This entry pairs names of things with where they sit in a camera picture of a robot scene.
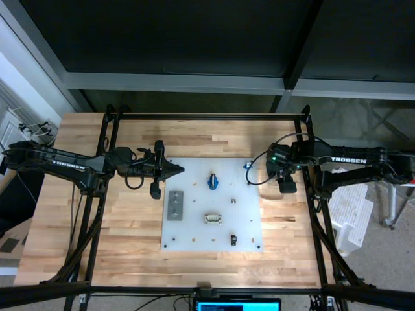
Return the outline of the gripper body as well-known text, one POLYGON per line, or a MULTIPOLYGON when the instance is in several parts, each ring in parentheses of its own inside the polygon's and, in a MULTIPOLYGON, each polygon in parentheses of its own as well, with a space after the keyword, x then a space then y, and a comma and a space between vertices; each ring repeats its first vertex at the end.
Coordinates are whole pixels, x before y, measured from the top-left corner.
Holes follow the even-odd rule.
POLYGON ((291 159, 291 147, 284 144, 280 145, 278 154, 281 167, 278 175, 279 191, 282 194, 296 193, 297 187, 292 175, 298 170, 298 166, 291 159))
POLYGON ((163 170, 163 159, 165 153, 165 146, 162 140, 157 140, 154 143, 154 151, 148 149, 143 158, 141 165, 141 179, 152 178, 150 184, 150 196, 152 198, 161 198, 160 181, 163 170))

